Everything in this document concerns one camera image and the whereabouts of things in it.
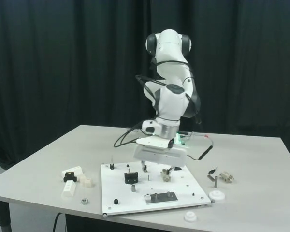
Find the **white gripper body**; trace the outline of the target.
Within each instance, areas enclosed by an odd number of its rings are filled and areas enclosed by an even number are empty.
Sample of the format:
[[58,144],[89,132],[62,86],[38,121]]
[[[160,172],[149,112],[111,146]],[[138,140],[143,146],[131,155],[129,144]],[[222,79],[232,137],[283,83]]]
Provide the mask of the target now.
[[145,162],[164,164],[171,167],[184,167],[186,165],[187,151],[178,147],[168,149],[137,145],[134,157]]

